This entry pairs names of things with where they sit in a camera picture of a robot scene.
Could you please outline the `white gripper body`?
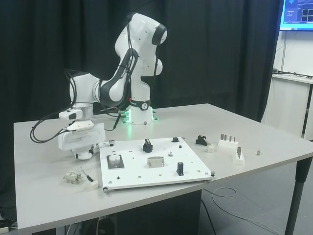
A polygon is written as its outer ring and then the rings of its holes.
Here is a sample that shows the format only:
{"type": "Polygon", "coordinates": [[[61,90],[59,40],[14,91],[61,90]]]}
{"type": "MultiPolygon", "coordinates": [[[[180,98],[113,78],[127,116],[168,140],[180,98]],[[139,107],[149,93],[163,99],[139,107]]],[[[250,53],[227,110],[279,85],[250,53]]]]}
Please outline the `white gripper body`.
{"type": "Polygon", "coordinates": [[[61,150],[72,150],[97,143],[106,139],[104,123],[74,122],[58,137],[61,150]]]}

